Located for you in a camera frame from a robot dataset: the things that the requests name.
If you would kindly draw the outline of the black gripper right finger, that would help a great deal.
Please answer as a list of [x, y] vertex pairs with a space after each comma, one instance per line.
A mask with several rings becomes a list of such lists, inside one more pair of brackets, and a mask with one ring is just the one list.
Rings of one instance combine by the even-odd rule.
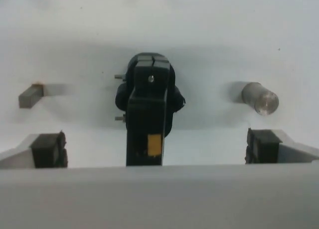
[[283, 130], [248, 129], [246, 164], [311, 163], [318, 160], [318, 148], [294, 141]]

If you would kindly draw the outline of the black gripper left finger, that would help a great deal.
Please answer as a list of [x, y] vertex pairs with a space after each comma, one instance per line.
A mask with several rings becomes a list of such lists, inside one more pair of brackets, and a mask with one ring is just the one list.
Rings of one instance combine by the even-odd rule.
[[28, 135], [18, 146], [0, 154], [1, 169], [67, 168], [66, 136], [58, 133]]

